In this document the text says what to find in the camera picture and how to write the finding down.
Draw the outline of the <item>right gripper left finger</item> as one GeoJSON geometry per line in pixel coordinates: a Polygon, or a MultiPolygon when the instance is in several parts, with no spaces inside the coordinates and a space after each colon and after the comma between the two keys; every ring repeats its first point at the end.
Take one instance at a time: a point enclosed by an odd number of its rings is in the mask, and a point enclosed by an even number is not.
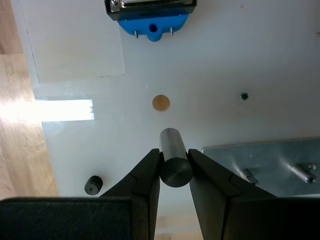
{"type": "Polygon", "coordinates": [[[3,240],[152,240],[161,154],[152,149],[98,198],[17,197],[0,203],[3,240]]]}

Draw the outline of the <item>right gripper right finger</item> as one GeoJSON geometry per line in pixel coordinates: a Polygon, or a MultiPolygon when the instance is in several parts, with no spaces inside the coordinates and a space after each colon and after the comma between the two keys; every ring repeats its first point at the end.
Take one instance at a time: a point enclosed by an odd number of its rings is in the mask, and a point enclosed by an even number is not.
{"type": "Polygon", "coordinates": [[[205,240],[316,240],[320,200],[279,198],[196,149],[190,191],[205,240]]]}

